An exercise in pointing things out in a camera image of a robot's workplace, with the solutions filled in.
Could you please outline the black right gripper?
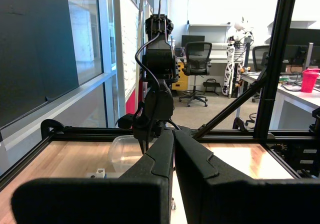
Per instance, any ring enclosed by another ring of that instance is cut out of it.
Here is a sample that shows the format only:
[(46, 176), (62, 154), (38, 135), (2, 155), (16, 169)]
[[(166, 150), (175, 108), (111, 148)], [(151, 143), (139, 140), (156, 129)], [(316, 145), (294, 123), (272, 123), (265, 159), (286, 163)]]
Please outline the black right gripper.
[(158, 138), (166, 128), (166, 123), (173, 125), (169, 120), (149, 120), (144, 114), (126, 114), (118, 120), (118, 127), (132, 129), (133, 136), (139, 142), (142, 154), (148, 151), (150, 139)]

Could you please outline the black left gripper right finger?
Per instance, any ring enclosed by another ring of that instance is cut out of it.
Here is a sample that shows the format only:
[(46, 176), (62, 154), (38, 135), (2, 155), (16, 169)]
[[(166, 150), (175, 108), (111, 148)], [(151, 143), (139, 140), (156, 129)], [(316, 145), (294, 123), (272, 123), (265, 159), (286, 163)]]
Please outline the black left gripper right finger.
[(188, 223), (318, 223), (319, 180), (253, 179), (182, 131), (174, 135)]

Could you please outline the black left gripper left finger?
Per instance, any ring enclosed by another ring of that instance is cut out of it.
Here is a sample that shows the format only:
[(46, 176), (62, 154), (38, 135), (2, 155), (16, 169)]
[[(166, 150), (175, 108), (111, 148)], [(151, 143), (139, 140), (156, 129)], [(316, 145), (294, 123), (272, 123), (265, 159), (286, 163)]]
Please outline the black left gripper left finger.
[(11, 198), (17, 223), (169, 223), (174, 136), (164, 131), (119, 178), (40, 178)]

